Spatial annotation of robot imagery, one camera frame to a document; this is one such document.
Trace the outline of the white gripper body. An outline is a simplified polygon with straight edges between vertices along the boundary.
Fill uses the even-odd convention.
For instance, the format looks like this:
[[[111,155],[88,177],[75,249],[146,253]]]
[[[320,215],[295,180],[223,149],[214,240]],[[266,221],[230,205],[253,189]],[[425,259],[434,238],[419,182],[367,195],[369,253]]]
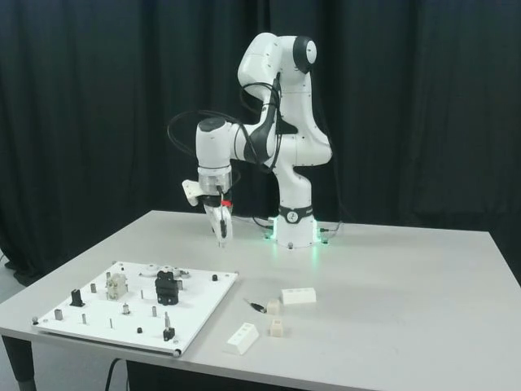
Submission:
[[[217,241],[227,241],[233,238],[233,226],[230,210],[225,206],[204,206]]]

